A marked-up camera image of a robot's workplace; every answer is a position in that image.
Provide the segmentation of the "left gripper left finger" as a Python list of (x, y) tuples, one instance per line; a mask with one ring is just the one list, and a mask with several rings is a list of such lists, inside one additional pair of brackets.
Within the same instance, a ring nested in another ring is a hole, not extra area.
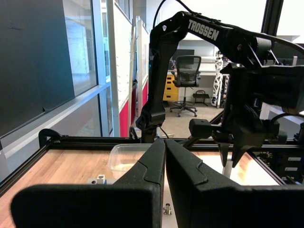
[(18, 228), (159, 228), (165, 143), (157, 139), (111, 185), (47, 184), (19, 191), (10, 211)]

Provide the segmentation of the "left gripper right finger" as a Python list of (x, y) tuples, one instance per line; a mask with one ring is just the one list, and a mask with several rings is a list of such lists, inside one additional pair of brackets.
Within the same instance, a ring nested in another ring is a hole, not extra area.
[(166, 173), (180, 228), (301, 228), (304, 188), (242, 186), (166, 140)]

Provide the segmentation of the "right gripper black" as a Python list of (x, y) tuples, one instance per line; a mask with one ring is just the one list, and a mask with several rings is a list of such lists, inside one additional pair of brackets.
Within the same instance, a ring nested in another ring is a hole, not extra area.
[(226, 101), (221, 125), (211, 124), (204, 119), (192, 119), (189, 123), (189, 143), (212, 137), (218, 145), (221, 162), (226, 166), (228, 149), (233, 145), (232, 167), (235, 168), (250, 144), (285, 144), (287, 135), (280, 130), (278, 121), (261, 120), (253, 107), (245, 102)]

